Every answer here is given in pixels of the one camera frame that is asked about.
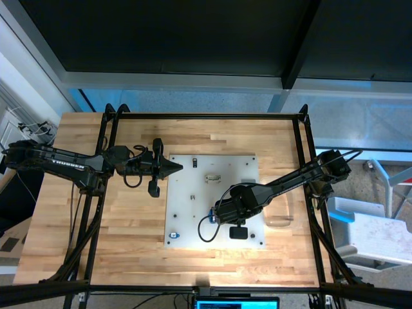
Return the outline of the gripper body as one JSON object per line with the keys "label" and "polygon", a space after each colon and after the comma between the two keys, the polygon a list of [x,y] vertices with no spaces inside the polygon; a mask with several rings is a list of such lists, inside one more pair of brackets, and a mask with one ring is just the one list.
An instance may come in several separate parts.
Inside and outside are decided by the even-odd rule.
{"label": "gripper body", "polygon": [[164,145],[161,138],[155,138],[153,140],[152,151],[149,151],[144,163],[145,163],[145,175],[151,176],[151,180],[148,184],[148,193],[153,198],[160,196],[160,188],[158,186],[158,180],[161,179],[162,172],[162,158],[164,152]]}
{"label": "gripper body", "polygon": [[214,217],[218,225],[229,224],[229,238],[246,240],[248,228],[244,227],[248,209],[241,198],[218,200],[214,206]]}

